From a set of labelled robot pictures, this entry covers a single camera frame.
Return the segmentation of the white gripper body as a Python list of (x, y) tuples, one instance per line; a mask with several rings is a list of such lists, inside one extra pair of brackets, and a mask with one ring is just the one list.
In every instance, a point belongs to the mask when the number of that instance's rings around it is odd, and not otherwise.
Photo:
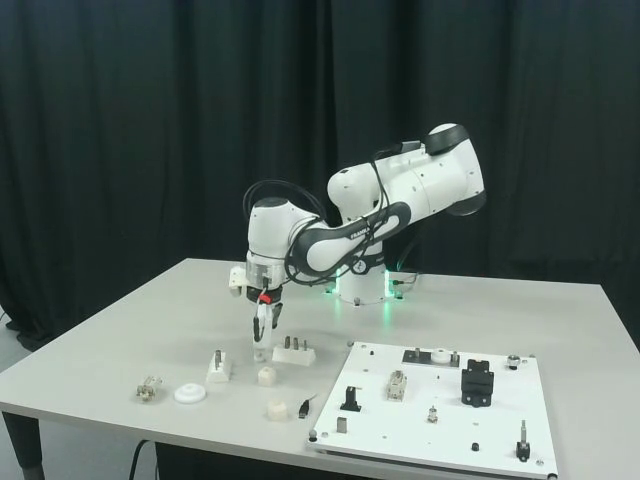
[(274, 330), (278, 325), (278, 319), (282, 310), (282, 304), (265, 304), (257, 306), (253, 318), (253, 345), (258, 341), (258, 334), (264, 329)]

